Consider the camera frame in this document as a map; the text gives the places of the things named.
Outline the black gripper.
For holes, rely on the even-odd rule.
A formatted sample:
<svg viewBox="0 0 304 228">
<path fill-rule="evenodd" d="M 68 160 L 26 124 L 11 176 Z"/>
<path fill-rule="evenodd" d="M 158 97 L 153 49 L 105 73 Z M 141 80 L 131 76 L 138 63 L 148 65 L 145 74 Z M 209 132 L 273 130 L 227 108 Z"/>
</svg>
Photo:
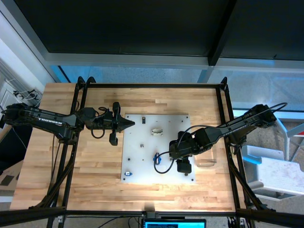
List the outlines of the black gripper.
<svg viewBox="0 0 304 228">
<path fill-rule="evenodd" d="M 125 129 L 135 125 L 134 121 L 123 118 L 120 115 L 120 112 L 120 104 L 118 102 L 114 102 L 112 111 L 108 111 L 105 114 L 104 118 L 104 129 L 112 131 L 109 135 L 109 142 L 112 146 L 118 145 L 118 138 L 116 137 L 116 133 L 120 133 Z"/>
<path fill-rule="evenodd" d="M 181 143 L 186 140 L 186 138 L 190 136 L 190 133 L 185 133 L 183 131 L 178 132 L 178 142 L 181 140 Z M 177 163 L 177 171 L 178 172 L 191 172 L 191 164 L 189 161 L 189 156 L 185 155 L 176 160 Z"/>
</svg>

